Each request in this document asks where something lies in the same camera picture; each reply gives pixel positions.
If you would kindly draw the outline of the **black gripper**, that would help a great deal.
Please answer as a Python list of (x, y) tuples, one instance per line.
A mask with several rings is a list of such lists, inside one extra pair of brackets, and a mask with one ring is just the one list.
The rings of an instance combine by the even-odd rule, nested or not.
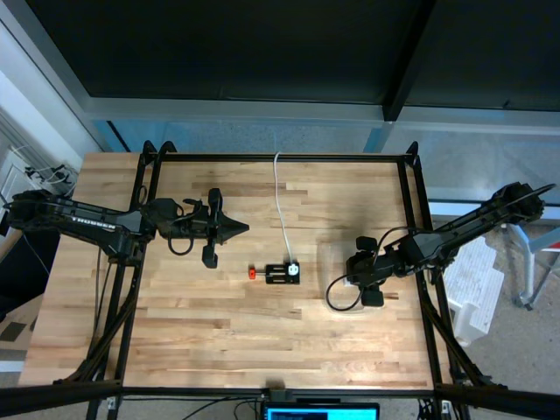
[(207, 268), (218, 266), (217, 245), (224, 244), (237, 235), (249, 231), (249, 225), (226, 216), (221, 210), (223, 198), (219, 188), (208, 193), (207, 204), (199, 200), (193, 207), (190, 232), (193, 239), (206, 239), (202, 249), (202, 262)]
[(347, 279), (358, 287), (362, 306), (384, 306), (380, 287), (394, 273), (392, 257), (377, 255), (379, 246), (375, 238), (359, 236), (355, 243), (358, 251), (346, 260)]

